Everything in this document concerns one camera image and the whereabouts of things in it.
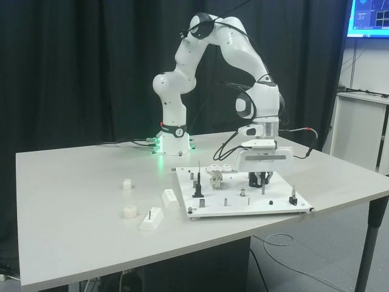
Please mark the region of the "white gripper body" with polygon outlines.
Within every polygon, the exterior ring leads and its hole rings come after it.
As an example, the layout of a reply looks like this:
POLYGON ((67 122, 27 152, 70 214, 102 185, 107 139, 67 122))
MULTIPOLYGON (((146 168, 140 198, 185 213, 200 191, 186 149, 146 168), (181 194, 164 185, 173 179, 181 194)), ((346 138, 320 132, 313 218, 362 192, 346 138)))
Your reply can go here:
POLYGON ((235 162, 237 172, 277 172, 291 167, 292 147, 278 147, 275 150, 243 149, 235 162))

